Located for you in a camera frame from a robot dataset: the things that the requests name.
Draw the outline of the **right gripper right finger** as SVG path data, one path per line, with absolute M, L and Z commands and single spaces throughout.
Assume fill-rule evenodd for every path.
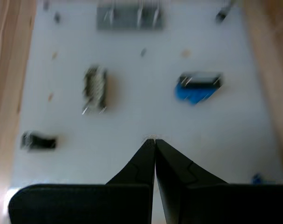
M 164 140 L 156 175 L 169 224 L 283 224 L 283 185 L 227 183 Z

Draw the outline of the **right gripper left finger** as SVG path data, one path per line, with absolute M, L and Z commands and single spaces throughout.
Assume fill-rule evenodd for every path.
M 152 221 L 155 142 L 146 140 L 104 185 L 34 184 L 8 204 L 13 224 L 149 224 Z

